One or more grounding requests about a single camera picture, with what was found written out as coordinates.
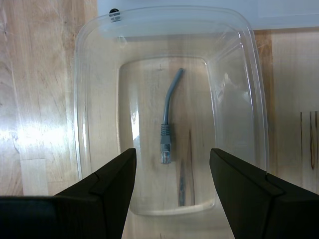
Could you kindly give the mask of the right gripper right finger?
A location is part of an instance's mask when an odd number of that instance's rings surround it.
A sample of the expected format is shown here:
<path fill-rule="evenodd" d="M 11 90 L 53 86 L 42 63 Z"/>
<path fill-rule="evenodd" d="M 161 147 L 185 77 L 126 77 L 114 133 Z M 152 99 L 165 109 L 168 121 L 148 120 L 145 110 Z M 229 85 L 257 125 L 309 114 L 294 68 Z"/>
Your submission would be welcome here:
<path fill-rule="evenodd" d="M 319 196 L 221 149 L 210 170 L 237 239 L 317 239 Z"/>

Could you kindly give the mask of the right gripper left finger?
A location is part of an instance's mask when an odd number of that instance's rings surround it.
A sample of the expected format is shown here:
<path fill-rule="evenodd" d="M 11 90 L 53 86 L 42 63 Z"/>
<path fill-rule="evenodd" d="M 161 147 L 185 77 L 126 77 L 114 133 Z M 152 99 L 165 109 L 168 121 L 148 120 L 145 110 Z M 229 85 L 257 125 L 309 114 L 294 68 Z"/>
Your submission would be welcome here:
<path fill-rule="evenodd" d="M 2 239 L 120 239 L 137 166 L 134 148 L 54 196 L 0 199 Z"/>

